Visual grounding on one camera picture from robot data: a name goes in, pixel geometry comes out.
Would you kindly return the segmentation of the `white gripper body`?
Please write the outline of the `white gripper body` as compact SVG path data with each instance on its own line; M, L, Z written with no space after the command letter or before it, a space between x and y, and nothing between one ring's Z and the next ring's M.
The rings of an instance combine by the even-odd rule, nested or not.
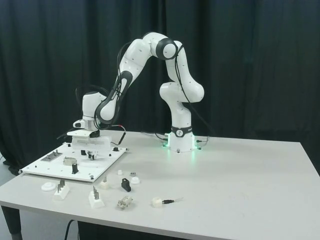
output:
M73 136L71 146L77 150L85 151L110 151L111 150L110 136L99 136L99 137L80 137Z

